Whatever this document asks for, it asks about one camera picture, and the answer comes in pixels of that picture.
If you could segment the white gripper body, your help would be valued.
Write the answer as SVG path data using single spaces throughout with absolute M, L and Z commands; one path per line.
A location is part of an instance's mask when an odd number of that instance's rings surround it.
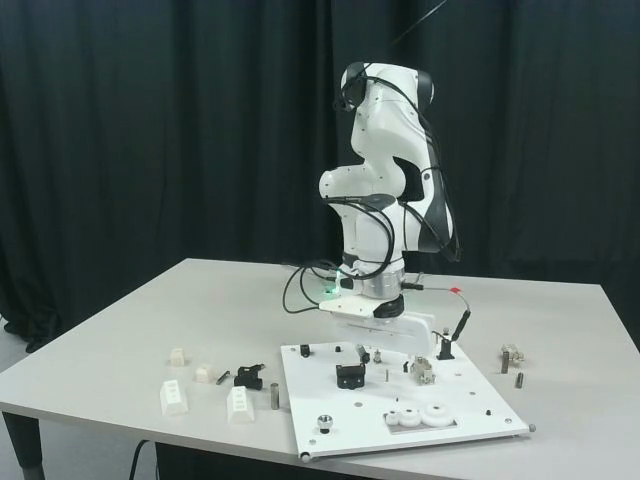
M 405 311 L 398 317 L 379 319 L 332 313 L 336 334 L 354 345 L 375 347 L 403 354 L 432 354 L 435 316 Z

